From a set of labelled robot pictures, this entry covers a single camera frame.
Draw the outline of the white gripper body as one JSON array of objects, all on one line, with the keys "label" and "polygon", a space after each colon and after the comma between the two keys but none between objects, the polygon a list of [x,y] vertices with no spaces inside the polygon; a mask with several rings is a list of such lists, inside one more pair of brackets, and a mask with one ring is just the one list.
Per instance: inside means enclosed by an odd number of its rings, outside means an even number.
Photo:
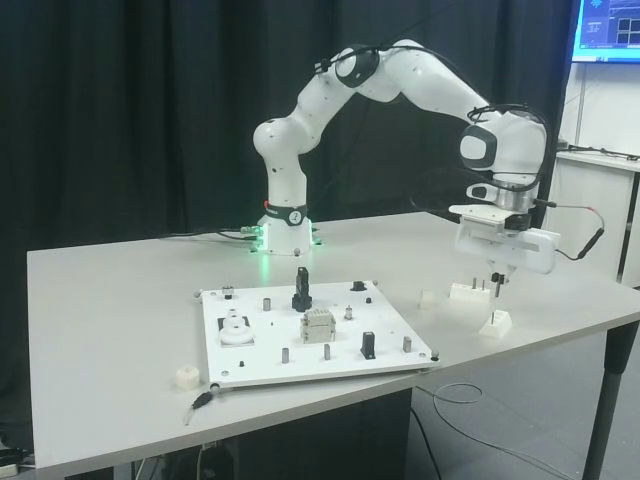
[{"label": "white gripper body", "polygon": [[507,232],[474,222],[463,222],[456,234],[457,251],[481,257],[496,265],[513,265],[540,274],[548,274],[555,267],[555,255],[560,235],[531,228]]}]

